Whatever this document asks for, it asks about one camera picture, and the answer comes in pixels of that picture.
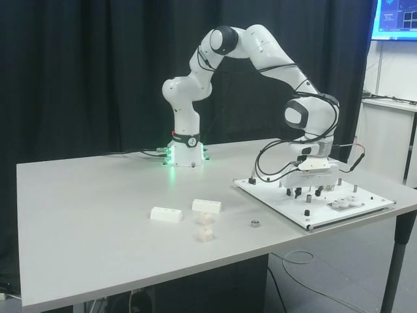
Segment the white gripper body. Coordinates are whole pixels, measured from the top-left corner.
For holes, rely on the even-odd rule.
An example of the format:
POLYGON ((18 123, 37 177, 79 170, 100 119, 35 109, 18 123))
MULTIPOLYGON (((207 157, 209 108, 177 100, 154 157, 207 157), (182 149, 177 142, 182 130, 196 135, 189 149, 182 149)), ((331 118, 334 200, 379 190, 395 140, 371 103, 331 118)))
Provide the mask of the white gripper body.
POLYGON ((337 181, 339 166, 331 162, 328 169, 300 171, 296 166, 290 166, 281 184, 285 188, 304 188, 311 186, 334 185, 337 181))

